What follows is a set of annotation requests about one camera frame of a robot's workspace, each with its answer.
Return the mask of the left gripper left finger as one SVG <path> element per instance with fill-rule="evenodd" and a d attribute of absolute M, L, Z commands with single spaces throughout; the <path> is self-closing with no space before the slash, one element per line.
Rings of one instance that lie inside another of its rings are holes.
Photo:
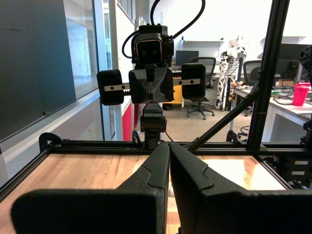
<path fill-rule="evenodd" d="M 11 208 L 19 234 L 163 234 L 170 150 L 160 143 L 113 190 L 44 189 L 21 195 Z"/>

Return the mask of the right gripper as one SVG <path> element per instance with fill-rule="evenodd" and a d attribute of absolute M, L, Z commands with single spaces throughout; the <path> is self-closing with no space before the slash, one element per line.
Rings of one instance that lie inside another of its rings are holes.
<path fill-rule="evenodd" d="M 101 103 L 105 106 L 119 105 L 125 96 L 133 104 L 162 103 L 174 100 L 174 87 L 182 87 L 185 99 L 199 99 L 206 92 L 206 67 L 202 63 L 182 65 L 180 78 L 174 78 L 167 67 L 131 70 L 129 82 L 123 83 L 120 70 L 100 71 L 97 82 Z"/>

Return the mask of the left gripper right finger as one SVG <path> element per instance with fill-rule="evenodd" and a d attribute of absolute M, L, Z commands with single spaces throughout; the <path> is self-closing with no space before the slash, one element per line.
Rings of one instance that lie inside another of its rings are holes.
<path fill-rule="evenodd" d="M 181 234 L 309 234 L 310 190 L 246 190 L 177 143 L 170 176 Z"/>

